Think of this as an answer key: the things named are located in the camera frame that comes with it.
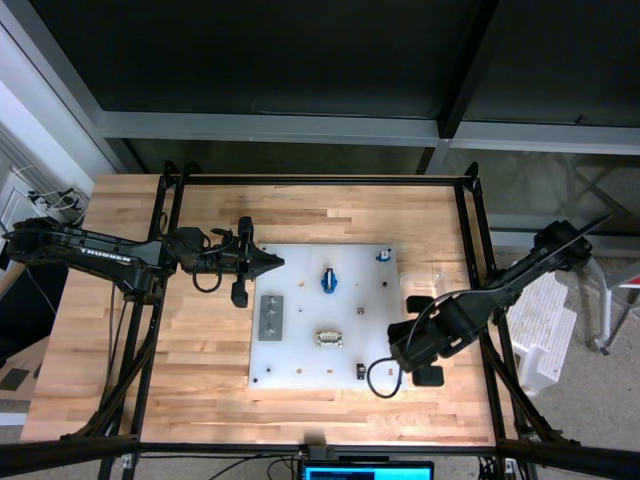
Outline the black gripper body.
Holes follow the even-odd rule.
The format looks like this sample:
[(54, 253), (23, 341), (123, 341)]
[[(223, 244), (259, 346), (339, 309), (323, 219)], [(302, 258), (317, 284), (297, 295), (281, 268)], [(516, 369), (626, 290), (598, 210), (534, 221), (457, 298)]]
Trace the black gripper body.
[(231, 286), (231, 301), (237, 308), (248, 306), (245, 282), (250, 278), (250, 265), (254, 250), (254, 226), (252, 219), (243, 216), (238, 221), (237, 233), (222, 228), (214, 228), (211, 233), (221, 238), (220, 243), (207, 251), (207, 272), (218, 277), (217, 289), (223, 275), (235, 275)]
[(413, 317), (388, 326), (390, 358), (414, 386), (442, 387), (444, 370), (434, 363), (446, 353), (450, 339), (436, 322), (435, 299), (411, 295), (405, 307)]

